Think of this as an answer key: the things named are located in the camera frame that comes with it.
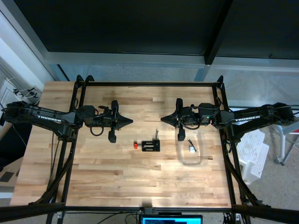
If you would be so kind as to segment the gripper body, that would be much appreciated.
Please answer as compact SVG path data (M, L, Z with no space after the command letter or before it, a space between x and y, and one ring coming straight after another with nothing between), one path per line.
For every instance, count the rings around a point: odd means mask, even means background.
M177 129L178 129L178 141L185 140L185 130L183 129L183 125L181 123L181 115L183 109L183 100L181 98L177 98L176 100L176 115L177 115Z
M111 103L111 108L108 111L110 117L110 128L111 130L108 132L108 140L110 143L116 142L116 125L117 125L117 116L119 112L119 104L117 100L113 100Z

